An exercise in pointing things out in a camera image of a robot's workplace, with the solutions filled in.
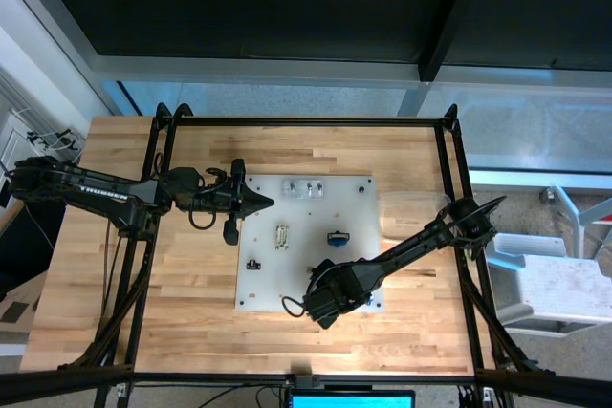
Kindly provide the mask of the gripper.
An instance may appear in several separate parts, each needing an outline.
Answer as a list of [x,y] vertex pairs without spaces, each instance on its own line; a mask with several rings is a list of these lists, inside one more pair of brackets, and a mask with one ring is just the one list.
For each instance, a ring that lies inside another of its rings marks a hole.
[[204,206],[202,212],[211,215],[208,225],[200,226],[199,229],[206,231],[211,229],[217,220],[217,214],[228,215],[224,223],[223,238],[228,245],[237,245],[239,231],[237,221],[240,217],[244,190],[244,218],[257,212],[274,206],[274,199],[253,191],[248,183],[245,183],[246,165],[243,159],[235,159],[231,162],[230,172],[217,167],[209,167],[206,173],[215,178],[214,184],[205,185],[199,199]]
[[324,330],[341,315],[357,308],[357,301],[349,296],[342,279],[350,265],[351,262],[335,264],[325,259],[311,272],[305,292],[305,312]]

